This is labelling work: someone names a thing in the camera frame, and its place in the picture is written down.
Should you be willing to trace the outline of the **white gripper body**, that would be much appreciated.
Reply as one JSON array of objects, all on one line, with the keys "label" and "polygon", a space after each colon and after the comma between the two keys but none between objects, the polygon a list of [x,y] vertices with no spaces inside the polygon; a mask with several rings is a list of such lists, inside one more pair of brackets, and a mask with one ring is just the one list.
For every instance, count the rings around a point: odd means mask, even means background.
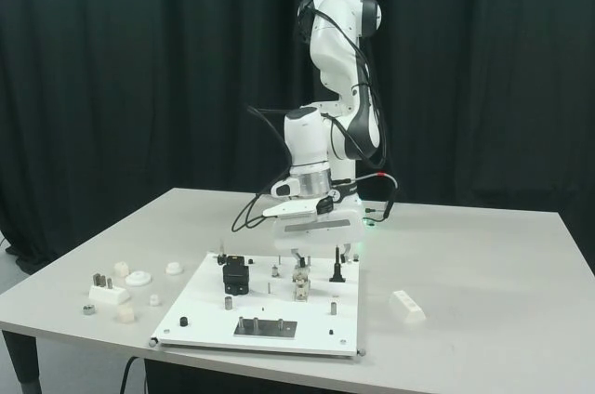
[{"label": "white gripper body", "polygon": [[281,217],[273,223],[273,242],[279,250],[358,243],[364,237],[363,217],[360,205],[321,215]]}]

